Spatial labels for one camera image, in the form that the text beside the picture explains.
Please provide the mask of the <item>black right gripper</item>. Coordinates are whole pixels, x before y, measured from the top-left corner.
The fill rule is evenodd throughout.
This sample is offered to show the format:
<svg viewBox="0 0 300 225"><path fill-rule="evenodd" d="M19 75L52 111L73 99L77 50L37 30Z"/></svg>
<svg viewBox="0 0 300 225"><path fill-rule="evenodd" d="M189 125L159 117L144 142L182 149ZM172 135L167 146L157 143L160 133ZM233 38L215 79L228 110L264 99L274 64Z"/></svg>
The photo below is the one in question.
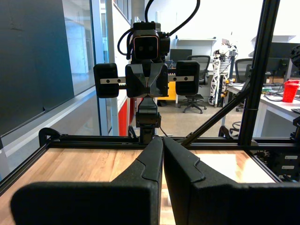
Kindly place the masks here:
<svg viewBox="0 0 300 225"><path fill-rule="evenodd" d="M175 69L165 63L128 64L125 76L119 77L115 63L93 68L98 98L115 98L126 90L129 98L168 96L168 83L175 82L177 95L196 95L199 89L200 64L194 60L178 61Z"/></svg>

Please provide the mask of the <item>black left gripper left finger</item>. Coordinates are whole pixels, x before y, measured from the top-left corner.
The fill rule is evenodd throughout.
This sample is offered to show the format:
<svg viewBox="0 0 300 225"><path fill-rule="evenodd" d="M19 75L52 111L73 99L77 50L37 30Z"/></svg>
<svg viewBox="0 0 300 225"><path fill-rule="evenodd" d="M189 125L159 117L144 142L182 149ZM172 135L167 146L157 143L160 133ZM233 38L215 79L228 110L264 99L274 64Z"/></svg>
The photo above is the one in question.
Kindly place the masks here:
<svg viewBox="0 0 300 225"><path fill-rule="evenodd" d="M35 182L11 199L17 225L157 225L163 141L154 138L111 182Z"/></svg>

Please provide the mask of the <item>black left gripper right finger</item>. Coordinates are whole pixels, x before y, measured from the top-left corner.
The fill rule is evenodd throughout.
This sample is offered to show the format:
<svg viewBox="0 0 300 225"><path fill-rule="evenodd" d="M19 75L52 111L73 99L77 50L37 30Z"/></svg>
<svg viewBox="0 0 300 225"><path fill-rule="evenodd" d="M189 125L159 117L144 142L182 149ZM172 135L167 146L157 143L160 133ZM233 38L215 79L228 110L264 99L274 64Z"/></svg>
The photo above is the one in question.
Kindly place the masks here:
<svg viewBox="0 0 300 225"><path fill-rule="evenodd" d="M178 225L297 225L298 183L237 183L171 138L164 171Z"/></svg>

